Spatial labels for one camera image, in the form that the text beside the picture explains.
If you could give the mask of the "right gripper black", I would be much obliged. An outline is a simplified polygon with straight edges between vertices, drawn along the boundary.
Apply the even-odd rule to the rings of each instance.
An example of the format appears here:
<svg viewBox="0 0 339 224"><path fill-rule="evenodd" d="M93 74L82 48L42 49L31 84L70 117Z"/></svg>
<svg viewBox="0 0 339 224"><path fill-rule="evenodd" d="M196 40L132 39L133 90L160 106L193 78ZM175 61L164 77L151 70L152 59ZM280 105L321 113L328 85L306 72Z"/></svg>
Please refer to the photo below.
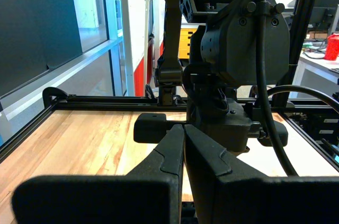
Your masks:
<svg viewBox="0 0 339 224"><path fill-rule="evenodd" d="M286 156L283 147L288 142L287 129L282 123L275 121L275 134L280 143L271 139L271 129L263 115L262 102L246 103L244 106L235 101L229 101L228 104L228 113L219 118L203 117L197 109L186 121L168 120L164 113L143 113L135 122L133 139L137 143L157 144L175 125L192 125L234 155L246 151L248 138L256 138L261 145L273 147L279 157Z"/></svg>

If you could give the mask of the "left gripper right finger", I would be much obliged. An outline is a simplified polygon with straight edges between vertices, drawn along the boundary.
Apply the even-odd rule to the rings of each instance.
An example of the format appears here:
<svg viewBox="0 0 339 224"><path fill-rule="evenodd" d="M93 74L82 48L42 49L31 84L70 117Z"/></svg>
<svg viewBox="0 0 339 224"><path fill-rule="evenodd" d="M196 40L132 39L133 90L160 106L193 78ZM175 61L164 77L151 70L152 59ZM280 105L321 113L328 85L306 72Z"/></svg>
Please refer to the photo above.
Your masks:
<svg viewBox="0 0 339 224"><path fill-rule="evenodd" d="M196 127L184 129L199 223L338 223L337 177L269 177Z"/></svg>

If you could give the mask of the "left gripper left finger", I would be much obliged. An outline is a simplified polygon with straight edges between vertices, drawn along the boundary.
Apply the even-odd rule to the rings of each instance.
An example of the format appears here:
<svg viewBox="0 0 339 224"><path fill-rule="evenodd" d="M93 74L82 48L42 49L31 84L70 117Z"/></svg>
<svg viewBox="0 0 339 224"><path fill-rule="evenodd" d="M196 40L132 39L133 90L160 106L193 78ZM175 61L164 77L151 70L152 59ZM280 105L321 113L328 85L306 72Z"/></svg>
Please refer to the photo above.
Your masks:
<svg viewBox="0 0 339 224"><path fill-rule="evenodd" d="M176 124L127 175L37 176L12 196L18 223L179 223L184 128Z"/></svg>

